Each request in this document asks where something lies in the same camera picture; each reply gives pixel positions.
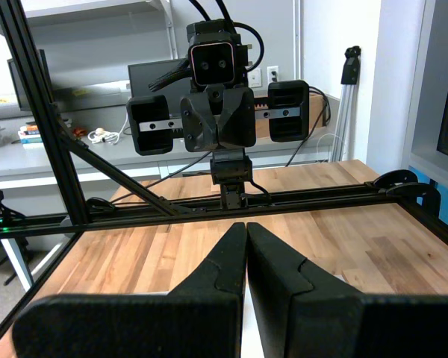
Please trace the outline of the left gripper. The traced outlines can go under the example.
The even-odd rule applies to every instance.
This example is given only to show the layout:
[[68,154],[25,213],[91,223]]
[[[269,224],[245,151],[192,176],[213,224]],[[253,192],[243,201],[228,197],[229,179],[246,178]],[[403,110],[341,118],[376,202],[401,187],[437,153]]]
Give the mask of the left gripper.
[[309,86],[302,80],[271,83],[260,98],[249,88],[212,85],[182,96],[177,118],[169,114],[164,95],[132,98],[126,109],[141,156],[171,152],[176,138],[189,152],[252,147],[258,120],[268,122],[274,142],[299,141],[309,134]]

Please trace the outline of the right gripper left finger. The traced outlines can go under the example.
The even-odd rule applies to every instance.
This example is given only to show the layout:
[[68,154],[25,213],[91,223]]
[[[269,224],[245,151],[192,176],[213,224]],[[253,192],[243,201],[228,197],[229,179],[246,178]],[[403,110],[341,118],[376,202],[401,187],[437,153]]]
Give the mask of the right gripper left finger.
[[18,357],[239,357],[246,226],[165,295],[50,295],[13,325]]

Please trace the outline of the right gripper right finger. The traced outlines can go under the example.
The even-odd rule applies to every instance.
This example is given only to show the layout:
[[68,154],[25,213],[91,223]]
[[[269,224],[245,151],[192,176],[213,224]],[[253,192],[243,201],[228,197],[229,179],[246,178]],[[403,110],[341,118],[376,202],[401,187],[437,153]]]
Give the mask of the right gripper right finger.
[[448,295],[366,294],[264,226],[247,230],[266,357],[448,357]]

